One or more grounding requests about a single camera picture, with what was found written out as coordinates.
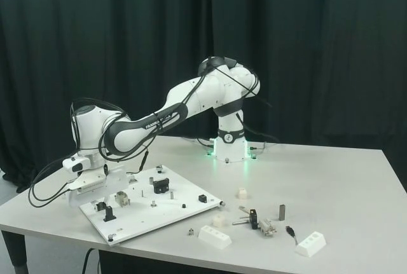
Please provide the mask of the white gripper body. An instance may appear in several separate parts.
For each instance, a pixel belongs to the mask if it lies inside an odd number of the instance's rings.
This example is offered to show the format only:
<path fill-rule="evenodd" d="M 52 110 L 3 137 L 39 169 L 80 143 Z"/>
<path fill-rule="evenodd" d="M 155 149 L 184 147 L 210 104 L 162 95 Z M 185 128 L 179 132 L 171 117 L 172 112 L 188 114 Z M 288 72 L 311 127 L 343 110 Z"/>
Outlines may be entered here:
<path fill-rule="evenodd" d="M 128 188 L 128 177 L 123 165 L 85 170 L 69 183 L 67 201 L 71 207 L 79 207 L 100 200 Z"/>

